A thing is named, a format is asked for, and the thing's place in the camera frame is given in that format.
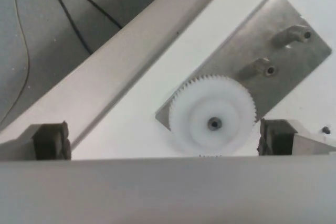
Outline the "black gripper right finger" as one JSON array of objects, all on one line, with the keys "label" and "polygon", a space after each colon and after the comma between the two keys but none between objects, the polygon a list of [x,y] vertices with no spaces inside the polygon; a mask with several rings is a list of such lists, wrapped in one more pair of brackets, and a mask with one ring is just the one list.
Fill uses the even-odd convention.
[{"label": "black gripper right finger", "polygon": [[260,120],[259,156],[335,154],[335,139],[309,132],[297,120]]}]

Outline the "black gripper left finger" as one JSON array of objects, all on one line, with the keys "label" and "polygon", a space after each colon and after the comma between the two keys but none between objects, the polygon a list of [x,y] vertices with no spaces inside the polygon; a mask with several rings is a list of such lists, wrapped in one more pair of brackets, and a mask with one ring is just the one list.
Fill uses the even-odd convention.
[{"label": "black gripper left finger", "polygon": [[68,124],[32,124],[23,133],[1,144],[1,161],[70,161]]}]

